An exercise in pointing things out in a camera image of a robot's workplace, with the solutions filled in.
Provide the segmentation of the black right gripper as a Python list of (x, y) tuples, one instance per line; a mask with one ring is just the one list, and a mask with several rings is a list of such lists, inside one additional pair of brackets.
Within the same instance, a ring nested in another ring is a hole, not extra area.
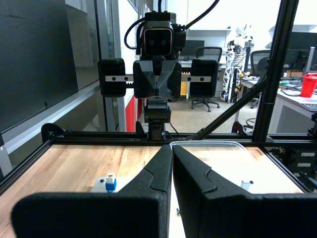
[(119, 98), (126, 90), (134, 90), (137, 99), (178, 99), (182, 82), (190, 84), (190, 96), (212, 98), (218, 78), (218, 62), (213, 59), (193, 59), (189, 75), (177, 60), (137, 60), (132, 74), (126, 74), (123, 59), (102, 59), (98, 63), (101, 94)]

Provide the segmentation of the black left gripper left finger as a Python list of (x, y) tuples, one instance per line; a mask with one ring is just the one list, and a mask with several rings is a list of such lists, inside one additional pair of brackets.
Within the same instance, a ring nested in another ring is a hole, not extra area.
[(172, 150), (162, 146), (116, 193), (43, 192), (11, 212), (18, 238), (166, 238)]

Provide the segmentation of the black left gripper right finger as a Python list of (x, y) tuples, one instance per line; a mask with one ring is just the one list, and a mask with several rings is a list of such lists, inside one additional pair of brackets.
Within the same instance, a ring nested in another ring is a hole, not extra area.
[(188, 238), (314, 238), (314, 193), (252, 194), (179, 145), (173, 179)]

